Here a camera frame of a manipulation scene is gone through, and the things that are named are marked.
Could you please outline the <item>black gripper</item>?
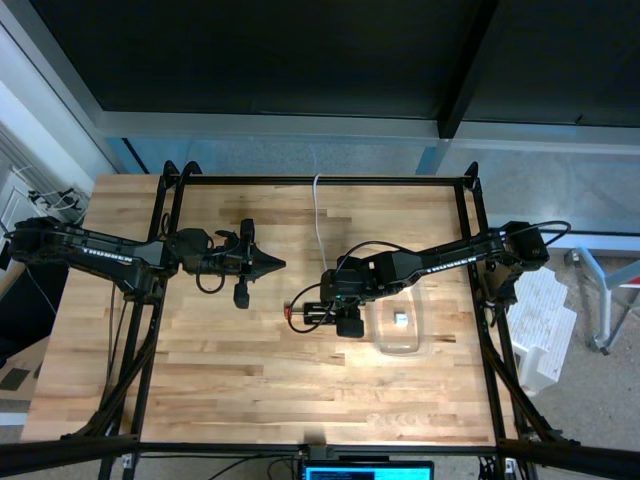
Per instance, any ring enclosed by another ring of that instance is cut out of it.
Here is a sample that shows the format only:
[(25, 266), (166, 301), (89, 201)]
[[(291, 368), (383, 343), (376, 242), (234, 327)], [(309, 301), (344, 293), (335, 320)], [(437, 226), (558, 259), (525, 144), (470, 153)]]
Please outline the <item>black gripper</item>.
[(239, 234), (226, 230), (217, 230), (215, 234), (224, 239), (224, 244), (214, 250), (215, 271), (223, 277), (231, 275), (237, 278), (233, 293), (234, 304), (239, 309), (248, 309), (248, 283), (284, 269), (285, 261), (263, 252), (255, 244), (252, 219), (241, 221)]
[(361, 319), (360, 300), (337, 299), (333, 302), (333, 317), (338, 319)]

